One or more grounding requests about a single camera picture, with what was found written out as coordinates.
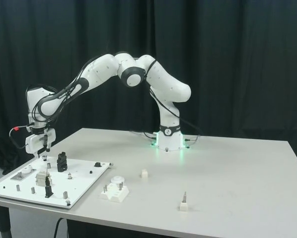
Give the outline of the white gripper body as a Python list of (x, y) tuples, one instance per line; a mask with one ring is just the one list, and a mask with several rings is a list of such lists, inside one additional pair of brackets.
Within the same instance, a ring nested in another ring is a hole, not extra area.
[(48, 129), (42, 134), (32, 134), (25, 139), (25, 150), (27, 153), (34, 153), (43, 148), (50, 149), (51, 144), (56, 140), (56, 131), (53, 128)]

